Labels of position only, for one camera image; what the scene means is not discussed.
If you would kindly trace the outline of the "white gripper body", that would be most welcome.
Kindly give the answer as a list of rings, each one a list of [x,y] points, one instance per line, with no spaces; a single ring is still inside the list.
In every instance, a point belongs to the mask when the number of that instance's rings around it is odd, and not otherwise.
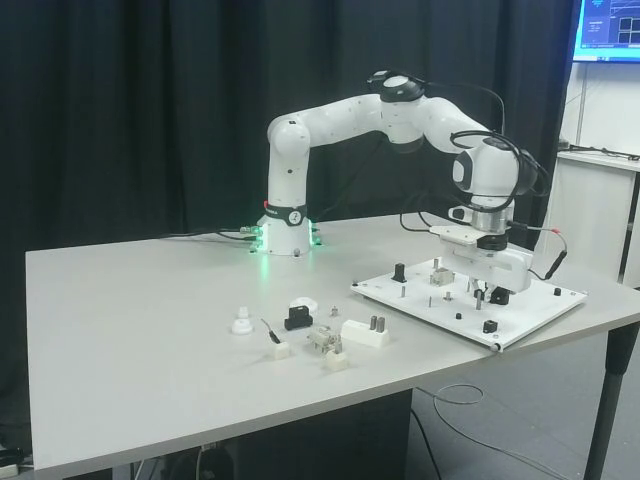
[[[491,251],[462,246],[447,247],[442,255],[444,268],[511,292],[527,290],[531,284],[531,255],[507,248]]]

